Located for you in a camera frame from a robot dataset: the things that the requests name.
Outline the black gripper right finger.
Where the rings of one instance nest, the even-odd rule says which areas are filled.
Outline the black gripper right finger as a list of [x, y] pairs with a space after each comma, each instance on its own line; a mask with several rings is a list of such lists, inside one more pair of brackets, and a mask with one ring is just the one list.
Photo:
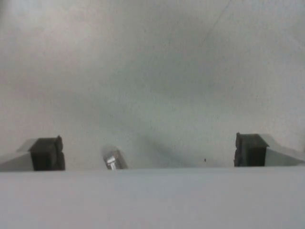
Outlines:
[[235, 167], [293, 167], [305, 165], [305, 154], [284, 147], [268, 134], [236, 134]]

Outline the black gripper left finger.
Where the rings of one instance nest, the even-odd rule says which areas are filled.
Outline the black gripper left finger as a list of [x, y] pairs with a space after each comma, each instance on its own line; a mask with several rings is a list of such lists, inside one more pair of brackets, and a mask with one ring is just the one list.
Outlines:
[[60, 136], [26, 140], [14, 153], [0, 157], [1, 171], [64, 171]]

